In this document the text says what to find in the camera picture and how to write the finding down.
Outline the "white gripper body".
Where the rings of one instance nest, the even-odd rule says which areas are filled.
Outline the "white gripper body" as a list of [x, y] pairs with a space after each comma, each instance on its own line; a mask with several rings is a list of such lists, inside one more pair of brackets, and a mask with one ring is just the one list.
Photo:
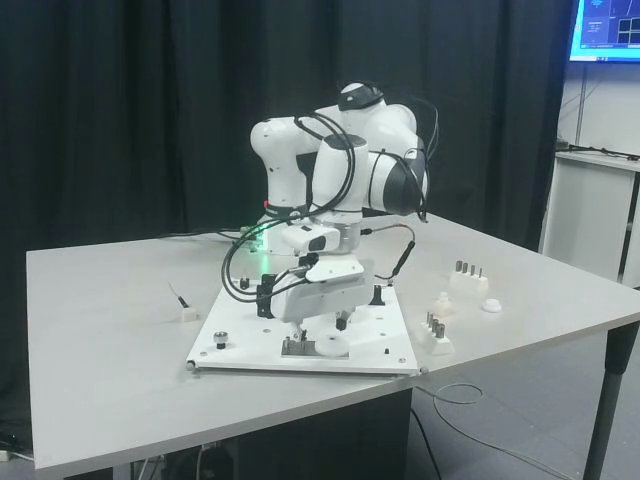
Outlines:
[[282, 272], [273, 285], [271, 315], [283, 323], [301, 323], [322, 314], [353, 311], [373, 297], [372, 271], [338, 280], [307, 283], [301, 273]]

